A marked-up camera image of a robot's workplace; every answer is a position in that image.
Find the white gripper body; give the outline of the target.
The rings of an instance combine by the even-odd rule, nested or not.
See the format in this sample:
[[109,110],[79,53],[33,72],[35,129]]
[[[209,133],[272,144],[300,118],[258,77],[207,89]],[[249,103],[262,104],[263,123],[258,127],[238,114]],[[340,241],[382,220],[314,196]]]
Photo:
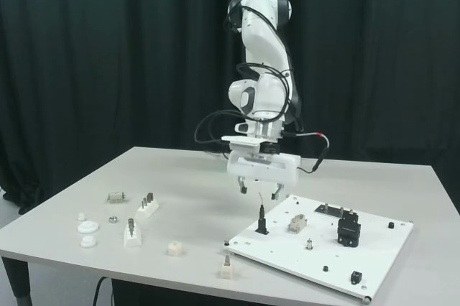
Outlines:
[[227,172],[238,181],[297,182],[300,156],[293,154],[258,154],[251,156],[232,151]]

